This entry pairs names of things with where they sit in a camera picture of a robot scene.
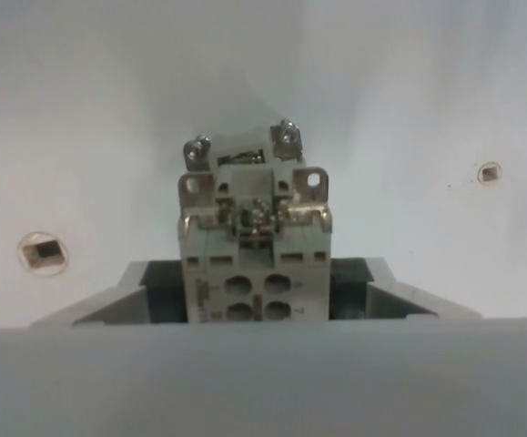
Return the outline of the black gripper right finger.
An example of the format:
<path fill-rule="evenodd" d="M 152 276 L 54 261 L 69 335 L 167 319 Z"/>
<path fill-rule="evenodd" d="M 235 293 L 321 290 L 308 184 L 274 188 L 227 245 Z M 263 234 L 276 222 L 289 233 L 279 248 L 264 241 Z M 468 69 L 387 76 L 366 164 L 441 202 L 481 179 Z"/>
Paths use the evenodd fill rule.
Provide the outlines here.
<path fill-rule="evenodd" d="M 384 258 L 331 261 L 329 317 L 332 320 L 476 320 L 482 315 L 395 278 Z"/>

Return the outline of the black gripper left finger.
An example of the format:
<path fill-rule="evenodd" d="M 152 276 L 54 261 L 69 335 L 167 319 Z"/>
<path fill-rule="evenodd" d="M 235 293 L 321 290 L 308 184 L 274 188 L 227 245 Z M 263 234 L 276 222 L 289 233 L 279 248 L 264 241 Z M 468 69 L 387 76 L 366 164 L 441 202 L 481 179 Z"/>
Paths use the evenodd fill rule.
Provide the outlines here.
<path fill-rule="evenodd" d="M 186 323 L 181 262 L 133 261 L 118 283 L 36 320 L 35 326 Z"/>

